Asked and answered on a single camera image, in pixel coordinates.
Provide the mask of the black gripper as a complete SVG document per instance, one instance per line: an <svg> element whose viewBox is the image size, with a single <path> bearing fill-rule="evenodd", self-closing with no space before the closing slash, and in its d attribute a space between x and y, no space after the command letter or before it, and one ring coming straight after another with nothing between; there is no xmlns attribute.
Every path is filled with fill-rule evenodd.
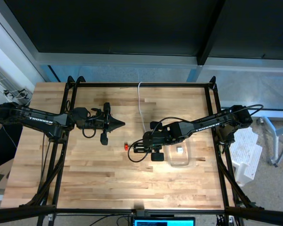
<svg viewBox="0 0 283 226"><path fill-rule="evenodd" d="M161 122L156 121L150 123L150 129L151 131L143 135L143 149L145 153L151 154L151 161L164 161L164 154L160 150L167 143L169 137L168 129Z"/></svg>
<svg viewBox="0 0 283 226"><path fill-rule="evenodd" d="M102 145L108 145L107 132L109 126L110 126L110 132L122 126L125 126L125 122L113 118L110 115L110 111L111 111L110 103L106 102L104 103L103 110L100 110L99 112L96 113L94 126L96 130L102 130L102 133L100 135L100 142Z"/></svg>

